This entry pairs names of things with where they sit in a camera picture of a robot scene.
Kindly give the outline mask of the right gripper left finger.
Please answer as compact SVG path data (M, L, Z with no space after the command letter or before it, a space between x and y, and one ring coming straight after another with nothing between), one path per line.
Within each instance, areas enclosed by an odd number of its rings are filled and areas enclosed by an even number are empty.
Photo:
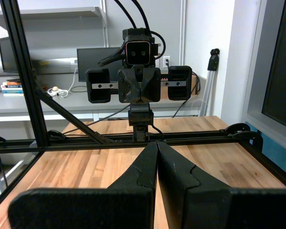
M36 188L9 205L13 229L152 229L156 143L149 143L107 188Z

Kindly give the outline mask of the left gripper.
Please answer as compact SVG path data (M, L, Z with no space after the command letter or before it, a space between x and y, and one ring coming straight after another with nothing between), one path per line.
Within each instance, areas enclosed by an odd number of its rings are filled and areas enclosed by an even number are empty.
M161 100L161 89L167 88L169 100L187 100L191 96L192 69L171 66L167 74L159 68L120 69L117 81L110 81L108 69L86 71L88 99L91 103L108 103L116 94L120 103L149 103Z

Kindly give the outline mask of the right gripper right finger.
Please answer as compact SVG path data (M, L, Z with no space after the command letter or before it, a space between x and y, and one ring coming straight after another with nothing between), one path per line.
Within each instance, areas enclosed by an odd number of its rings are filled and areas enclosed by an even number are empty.
M171 229L286 229L286 188L233 188L166 143L158 177Z

